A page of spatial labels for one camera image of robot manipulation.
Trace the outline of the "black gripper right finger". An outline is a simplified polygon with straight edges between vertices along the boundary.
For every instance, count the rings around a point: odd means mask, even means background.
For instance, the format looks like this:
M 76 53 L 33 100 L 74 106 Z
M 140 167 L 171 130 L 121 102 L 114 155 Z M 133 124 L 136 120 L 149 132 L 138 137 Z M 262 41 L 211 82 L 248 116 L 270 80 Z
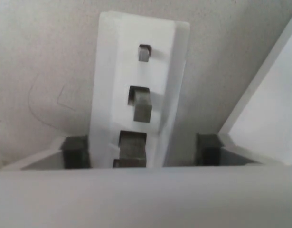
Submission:
M 264 158 L 236 145 L 228 134 L 196 135 L 196 166 L 264 165 Z

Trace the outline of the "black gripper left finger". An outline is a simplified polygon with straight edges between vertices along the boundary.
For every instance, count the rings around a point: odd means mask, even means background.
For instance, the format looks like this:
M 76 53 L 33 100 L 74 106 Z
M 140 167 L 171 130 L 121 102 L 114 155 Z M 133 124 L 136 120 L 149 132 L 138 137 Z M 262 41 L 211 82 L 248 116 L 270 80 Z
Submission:
M 89 140 L 87 135 L 58 137 L 48 149 L 6 165 L 5 170 L 72 170 L 89 169 Z

